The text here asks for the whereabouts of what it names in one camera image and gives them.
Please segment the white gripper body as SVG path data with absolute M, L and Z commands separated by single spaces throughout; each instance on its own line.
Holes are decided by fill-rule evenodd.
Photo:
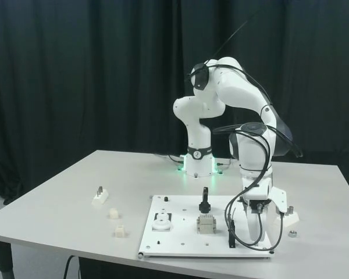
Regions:
M 249 239 L 248 243 L 255 242 L 260 236 L 260 223 L 258 219 L 258 213 L 256 210 L 247 208 L 246 209 L 246 218 L 248 224 L 248 233 Z M 261 224 L 262 224 L 262 236 L 260 242 L 264 241 L 266 236 L 272 231 L 273 219 L 270 215 L 268 208 L 263 208 L 262 213 L 260 214 Z

